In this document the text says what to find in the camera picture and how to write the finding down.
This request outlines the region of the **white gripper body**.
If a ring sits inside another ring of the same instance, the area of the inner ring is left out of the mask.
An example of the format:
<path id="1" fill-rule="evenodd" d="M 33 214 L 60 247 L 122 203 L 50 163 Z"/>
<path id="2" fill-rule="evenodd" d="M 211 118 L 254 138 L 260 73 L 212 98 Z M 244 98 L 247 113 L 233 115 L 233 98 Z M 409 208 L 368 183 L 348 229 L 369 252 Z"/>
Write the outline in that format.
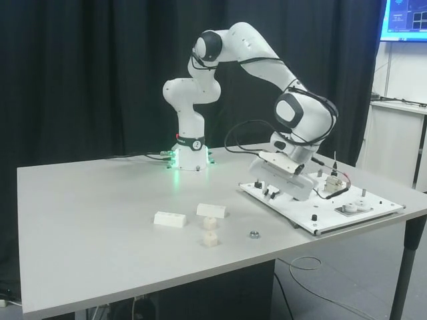
<path id="1" fill-rule="evenodd" d="M 254 161 L 250 165 L 250 173 L 263 183 L 263 190 L 276 188 L 298 201 L 306 201 L 316 181 L 305 174 L 294 175 L 267 161 Z"/>

